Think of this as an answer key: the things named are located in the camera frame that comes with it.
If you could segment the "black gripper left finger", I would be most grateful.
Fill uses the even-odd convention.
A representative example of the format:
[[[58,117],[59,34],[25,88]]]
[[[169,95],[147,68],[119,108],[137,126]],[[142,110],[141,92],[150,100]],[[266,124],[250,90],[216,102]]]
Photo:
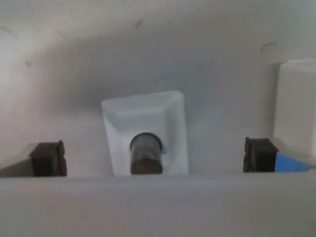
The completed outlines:
[[[0,161],[1,177],[66,177],[62,140],[30,143],[17,155]]]

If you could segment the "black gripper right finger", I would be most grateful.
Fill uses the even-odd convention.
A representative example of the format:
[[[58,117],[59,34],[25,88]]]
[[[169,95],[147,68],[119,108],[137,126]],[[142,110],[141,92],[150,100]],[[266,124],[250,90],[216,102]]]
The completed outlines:
[[[286,146],[276,138],[245,138],[243,172],[305,172],[316,168],[316,159]]]

